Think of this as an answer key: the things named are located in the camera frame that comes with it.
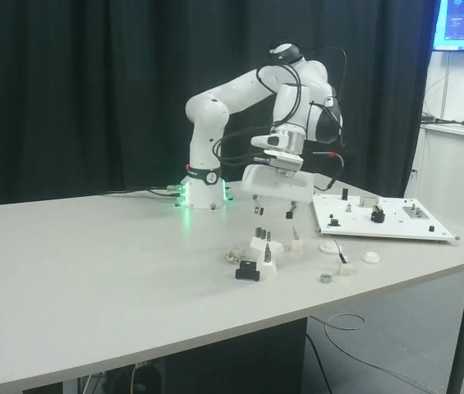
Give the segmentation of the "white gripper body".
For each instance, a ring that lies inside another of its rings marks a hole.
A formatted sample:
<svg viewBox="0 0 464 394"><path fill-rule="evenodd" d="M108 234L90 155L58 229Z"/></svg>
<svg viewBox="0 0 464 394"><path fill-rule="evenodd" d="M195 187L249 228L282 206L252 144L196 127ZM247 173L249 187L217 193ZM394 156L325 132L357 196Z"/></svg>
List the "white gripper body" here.
<svg viewBox="0 0 464 394"><path fill-rule="evenodd" d="M241 189L250 195L310 203L314 194L314 176L301 170L302 158L270 158L268 164L248 165Z"/></svg>

